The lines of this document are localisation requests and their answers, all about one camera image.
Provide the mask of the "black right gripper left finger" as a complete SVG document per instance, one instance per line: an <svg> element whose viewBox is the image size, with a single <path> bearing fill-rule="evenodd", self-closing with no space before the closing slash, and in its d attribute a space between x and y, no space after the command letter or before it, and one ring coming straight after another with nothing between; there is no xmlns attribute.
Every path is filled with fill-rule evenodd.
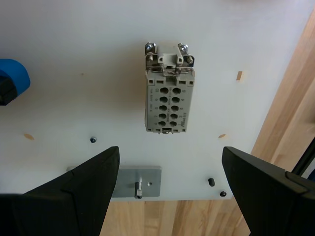
<svg viewBox="0 0 315 236"><path fill-rule="evenodd" d="M1 194L2 236L98 236L118 170L110 147L65 174L24 194Z"/></svg>

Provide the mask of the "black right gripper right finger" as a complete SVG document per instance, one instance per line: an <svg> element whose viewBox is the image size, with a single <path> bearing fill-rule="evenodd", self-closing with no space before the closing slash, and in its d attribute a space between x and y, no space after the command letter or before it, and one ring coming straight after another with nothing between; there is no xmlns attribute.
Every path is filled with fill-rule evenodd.
<svg viewBox="0 0 315 236"><path fill-rule="evenodd" d="M313 236L315 183L234 147L222 165L252 236Z"/></svg>

